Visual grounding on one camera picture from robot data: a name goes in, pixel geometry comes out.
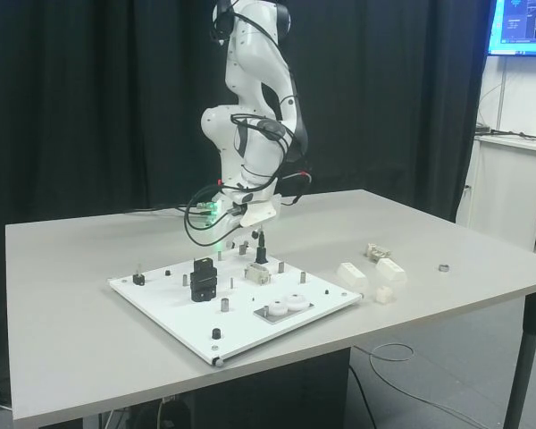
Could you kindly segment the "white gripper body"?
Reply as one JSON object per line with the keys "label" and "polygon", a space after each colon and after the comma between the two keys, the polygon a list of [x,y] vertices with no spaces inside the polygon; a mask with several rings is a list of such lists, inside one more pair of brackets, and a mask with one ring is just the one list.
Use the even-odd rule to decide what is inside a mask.
{"label": "white gripper body", "polygon": [[246,205],[239,224],[241,227],[256,227],[276,219],[281,211],[281,196],[274,195],[270,200]]}

